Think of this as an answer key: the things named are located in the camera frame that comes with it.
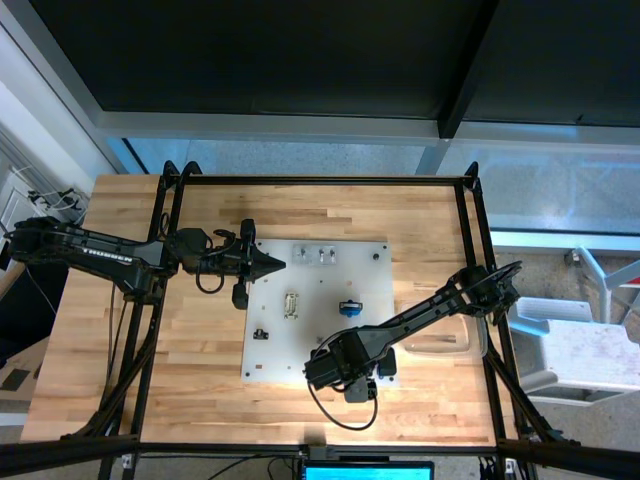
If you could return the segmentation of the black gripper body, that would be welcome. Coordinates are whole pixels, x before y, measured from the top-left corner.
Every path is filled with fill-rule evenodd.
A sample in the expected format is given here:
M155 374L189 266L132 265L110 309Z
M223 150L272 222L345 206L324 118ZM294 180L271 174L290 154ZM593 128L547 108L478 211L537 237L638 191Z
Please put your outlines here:
M216 229L214 234L224 239L217 260L220 275L224 278L234 276L237 279L232 289L232 303L235 308L247 308L248 284L253 281L255 222L253 219L242 220L238 236L223 229Z
M396 354L390 349L386 355L365 370L363 376L349 381L345 386L344 398L347 403L365 403L378 396L378 387L398 386Z

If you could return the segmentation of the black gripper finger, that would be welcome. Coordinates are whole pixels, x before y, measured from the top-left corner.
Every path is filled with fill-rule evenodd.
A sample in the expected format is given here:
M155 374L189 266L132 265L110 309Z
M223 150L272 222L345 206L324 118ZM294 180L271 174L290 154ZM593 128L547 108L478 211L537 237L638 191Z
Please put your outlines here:
M279 263L279 264L259 264L257 265L254 269L253 269L253 282L256 282L257 280L276 273L278 271L284 270L286 268L286 264L285 263Z
M256 244L253 248L253 259L255 263L260 264L284 264L283 260L264 252L260 244Z

